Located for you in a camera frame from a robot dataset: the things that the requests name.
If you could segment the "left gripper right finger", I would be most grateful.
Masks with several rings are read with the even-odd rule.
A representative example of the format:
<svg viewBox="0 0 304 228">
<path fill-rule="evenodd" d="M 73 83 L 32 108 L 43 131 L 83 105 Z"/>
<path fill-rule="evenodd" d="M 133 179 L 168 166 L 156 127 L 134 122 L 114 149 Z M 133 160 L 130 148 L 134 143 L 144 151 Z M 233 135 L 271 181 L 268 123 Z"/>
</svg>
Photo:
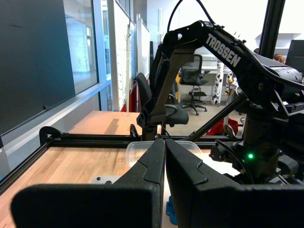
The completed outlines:
<svg viewBox="0 0 304 228">
<path fill-rule="evenodd" d="M 301 228 L 300 185 L 240 185 L 172 139 L 166 174 L 180 228 Z"/>
</svg>

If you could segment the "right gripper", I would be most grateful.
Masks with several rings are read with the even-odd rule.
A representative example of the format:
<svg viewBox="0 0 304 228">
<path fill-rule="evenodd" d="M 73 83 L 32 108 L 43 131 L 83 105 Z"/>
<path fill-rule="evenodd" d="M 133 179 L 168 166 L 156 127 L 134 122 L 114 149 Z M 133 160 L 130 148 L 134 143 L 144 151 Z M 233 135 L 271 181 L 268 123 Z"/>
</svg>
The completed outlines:
<svg viewBox="0 0 304 228">
<path fill-rule="evenodd" d="M 282 176 L 304 183 L 304 113 L 288 119 L 247 115 L 242 142 L 242 183 L 266 184 Z"/>
</svg>

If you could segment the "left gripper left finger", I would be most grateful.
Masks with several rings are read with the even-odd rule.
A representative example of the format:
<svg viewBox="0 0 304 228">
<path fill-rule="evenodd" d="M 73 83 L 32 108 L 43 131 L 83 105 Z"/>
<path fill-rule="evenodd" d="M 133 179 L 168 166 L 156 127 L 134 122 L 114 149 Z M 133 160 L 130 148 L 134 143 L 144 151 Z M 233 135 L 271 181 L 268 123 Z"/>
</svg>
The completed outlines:
<svg viewBox="0 0 304 228">
<path fill-rule="evenodd" d="M 113 184 L 38 184 L 10 210 L 18 228 L 159 228 L 165 145 L 157 139 Z"/>
</svg>

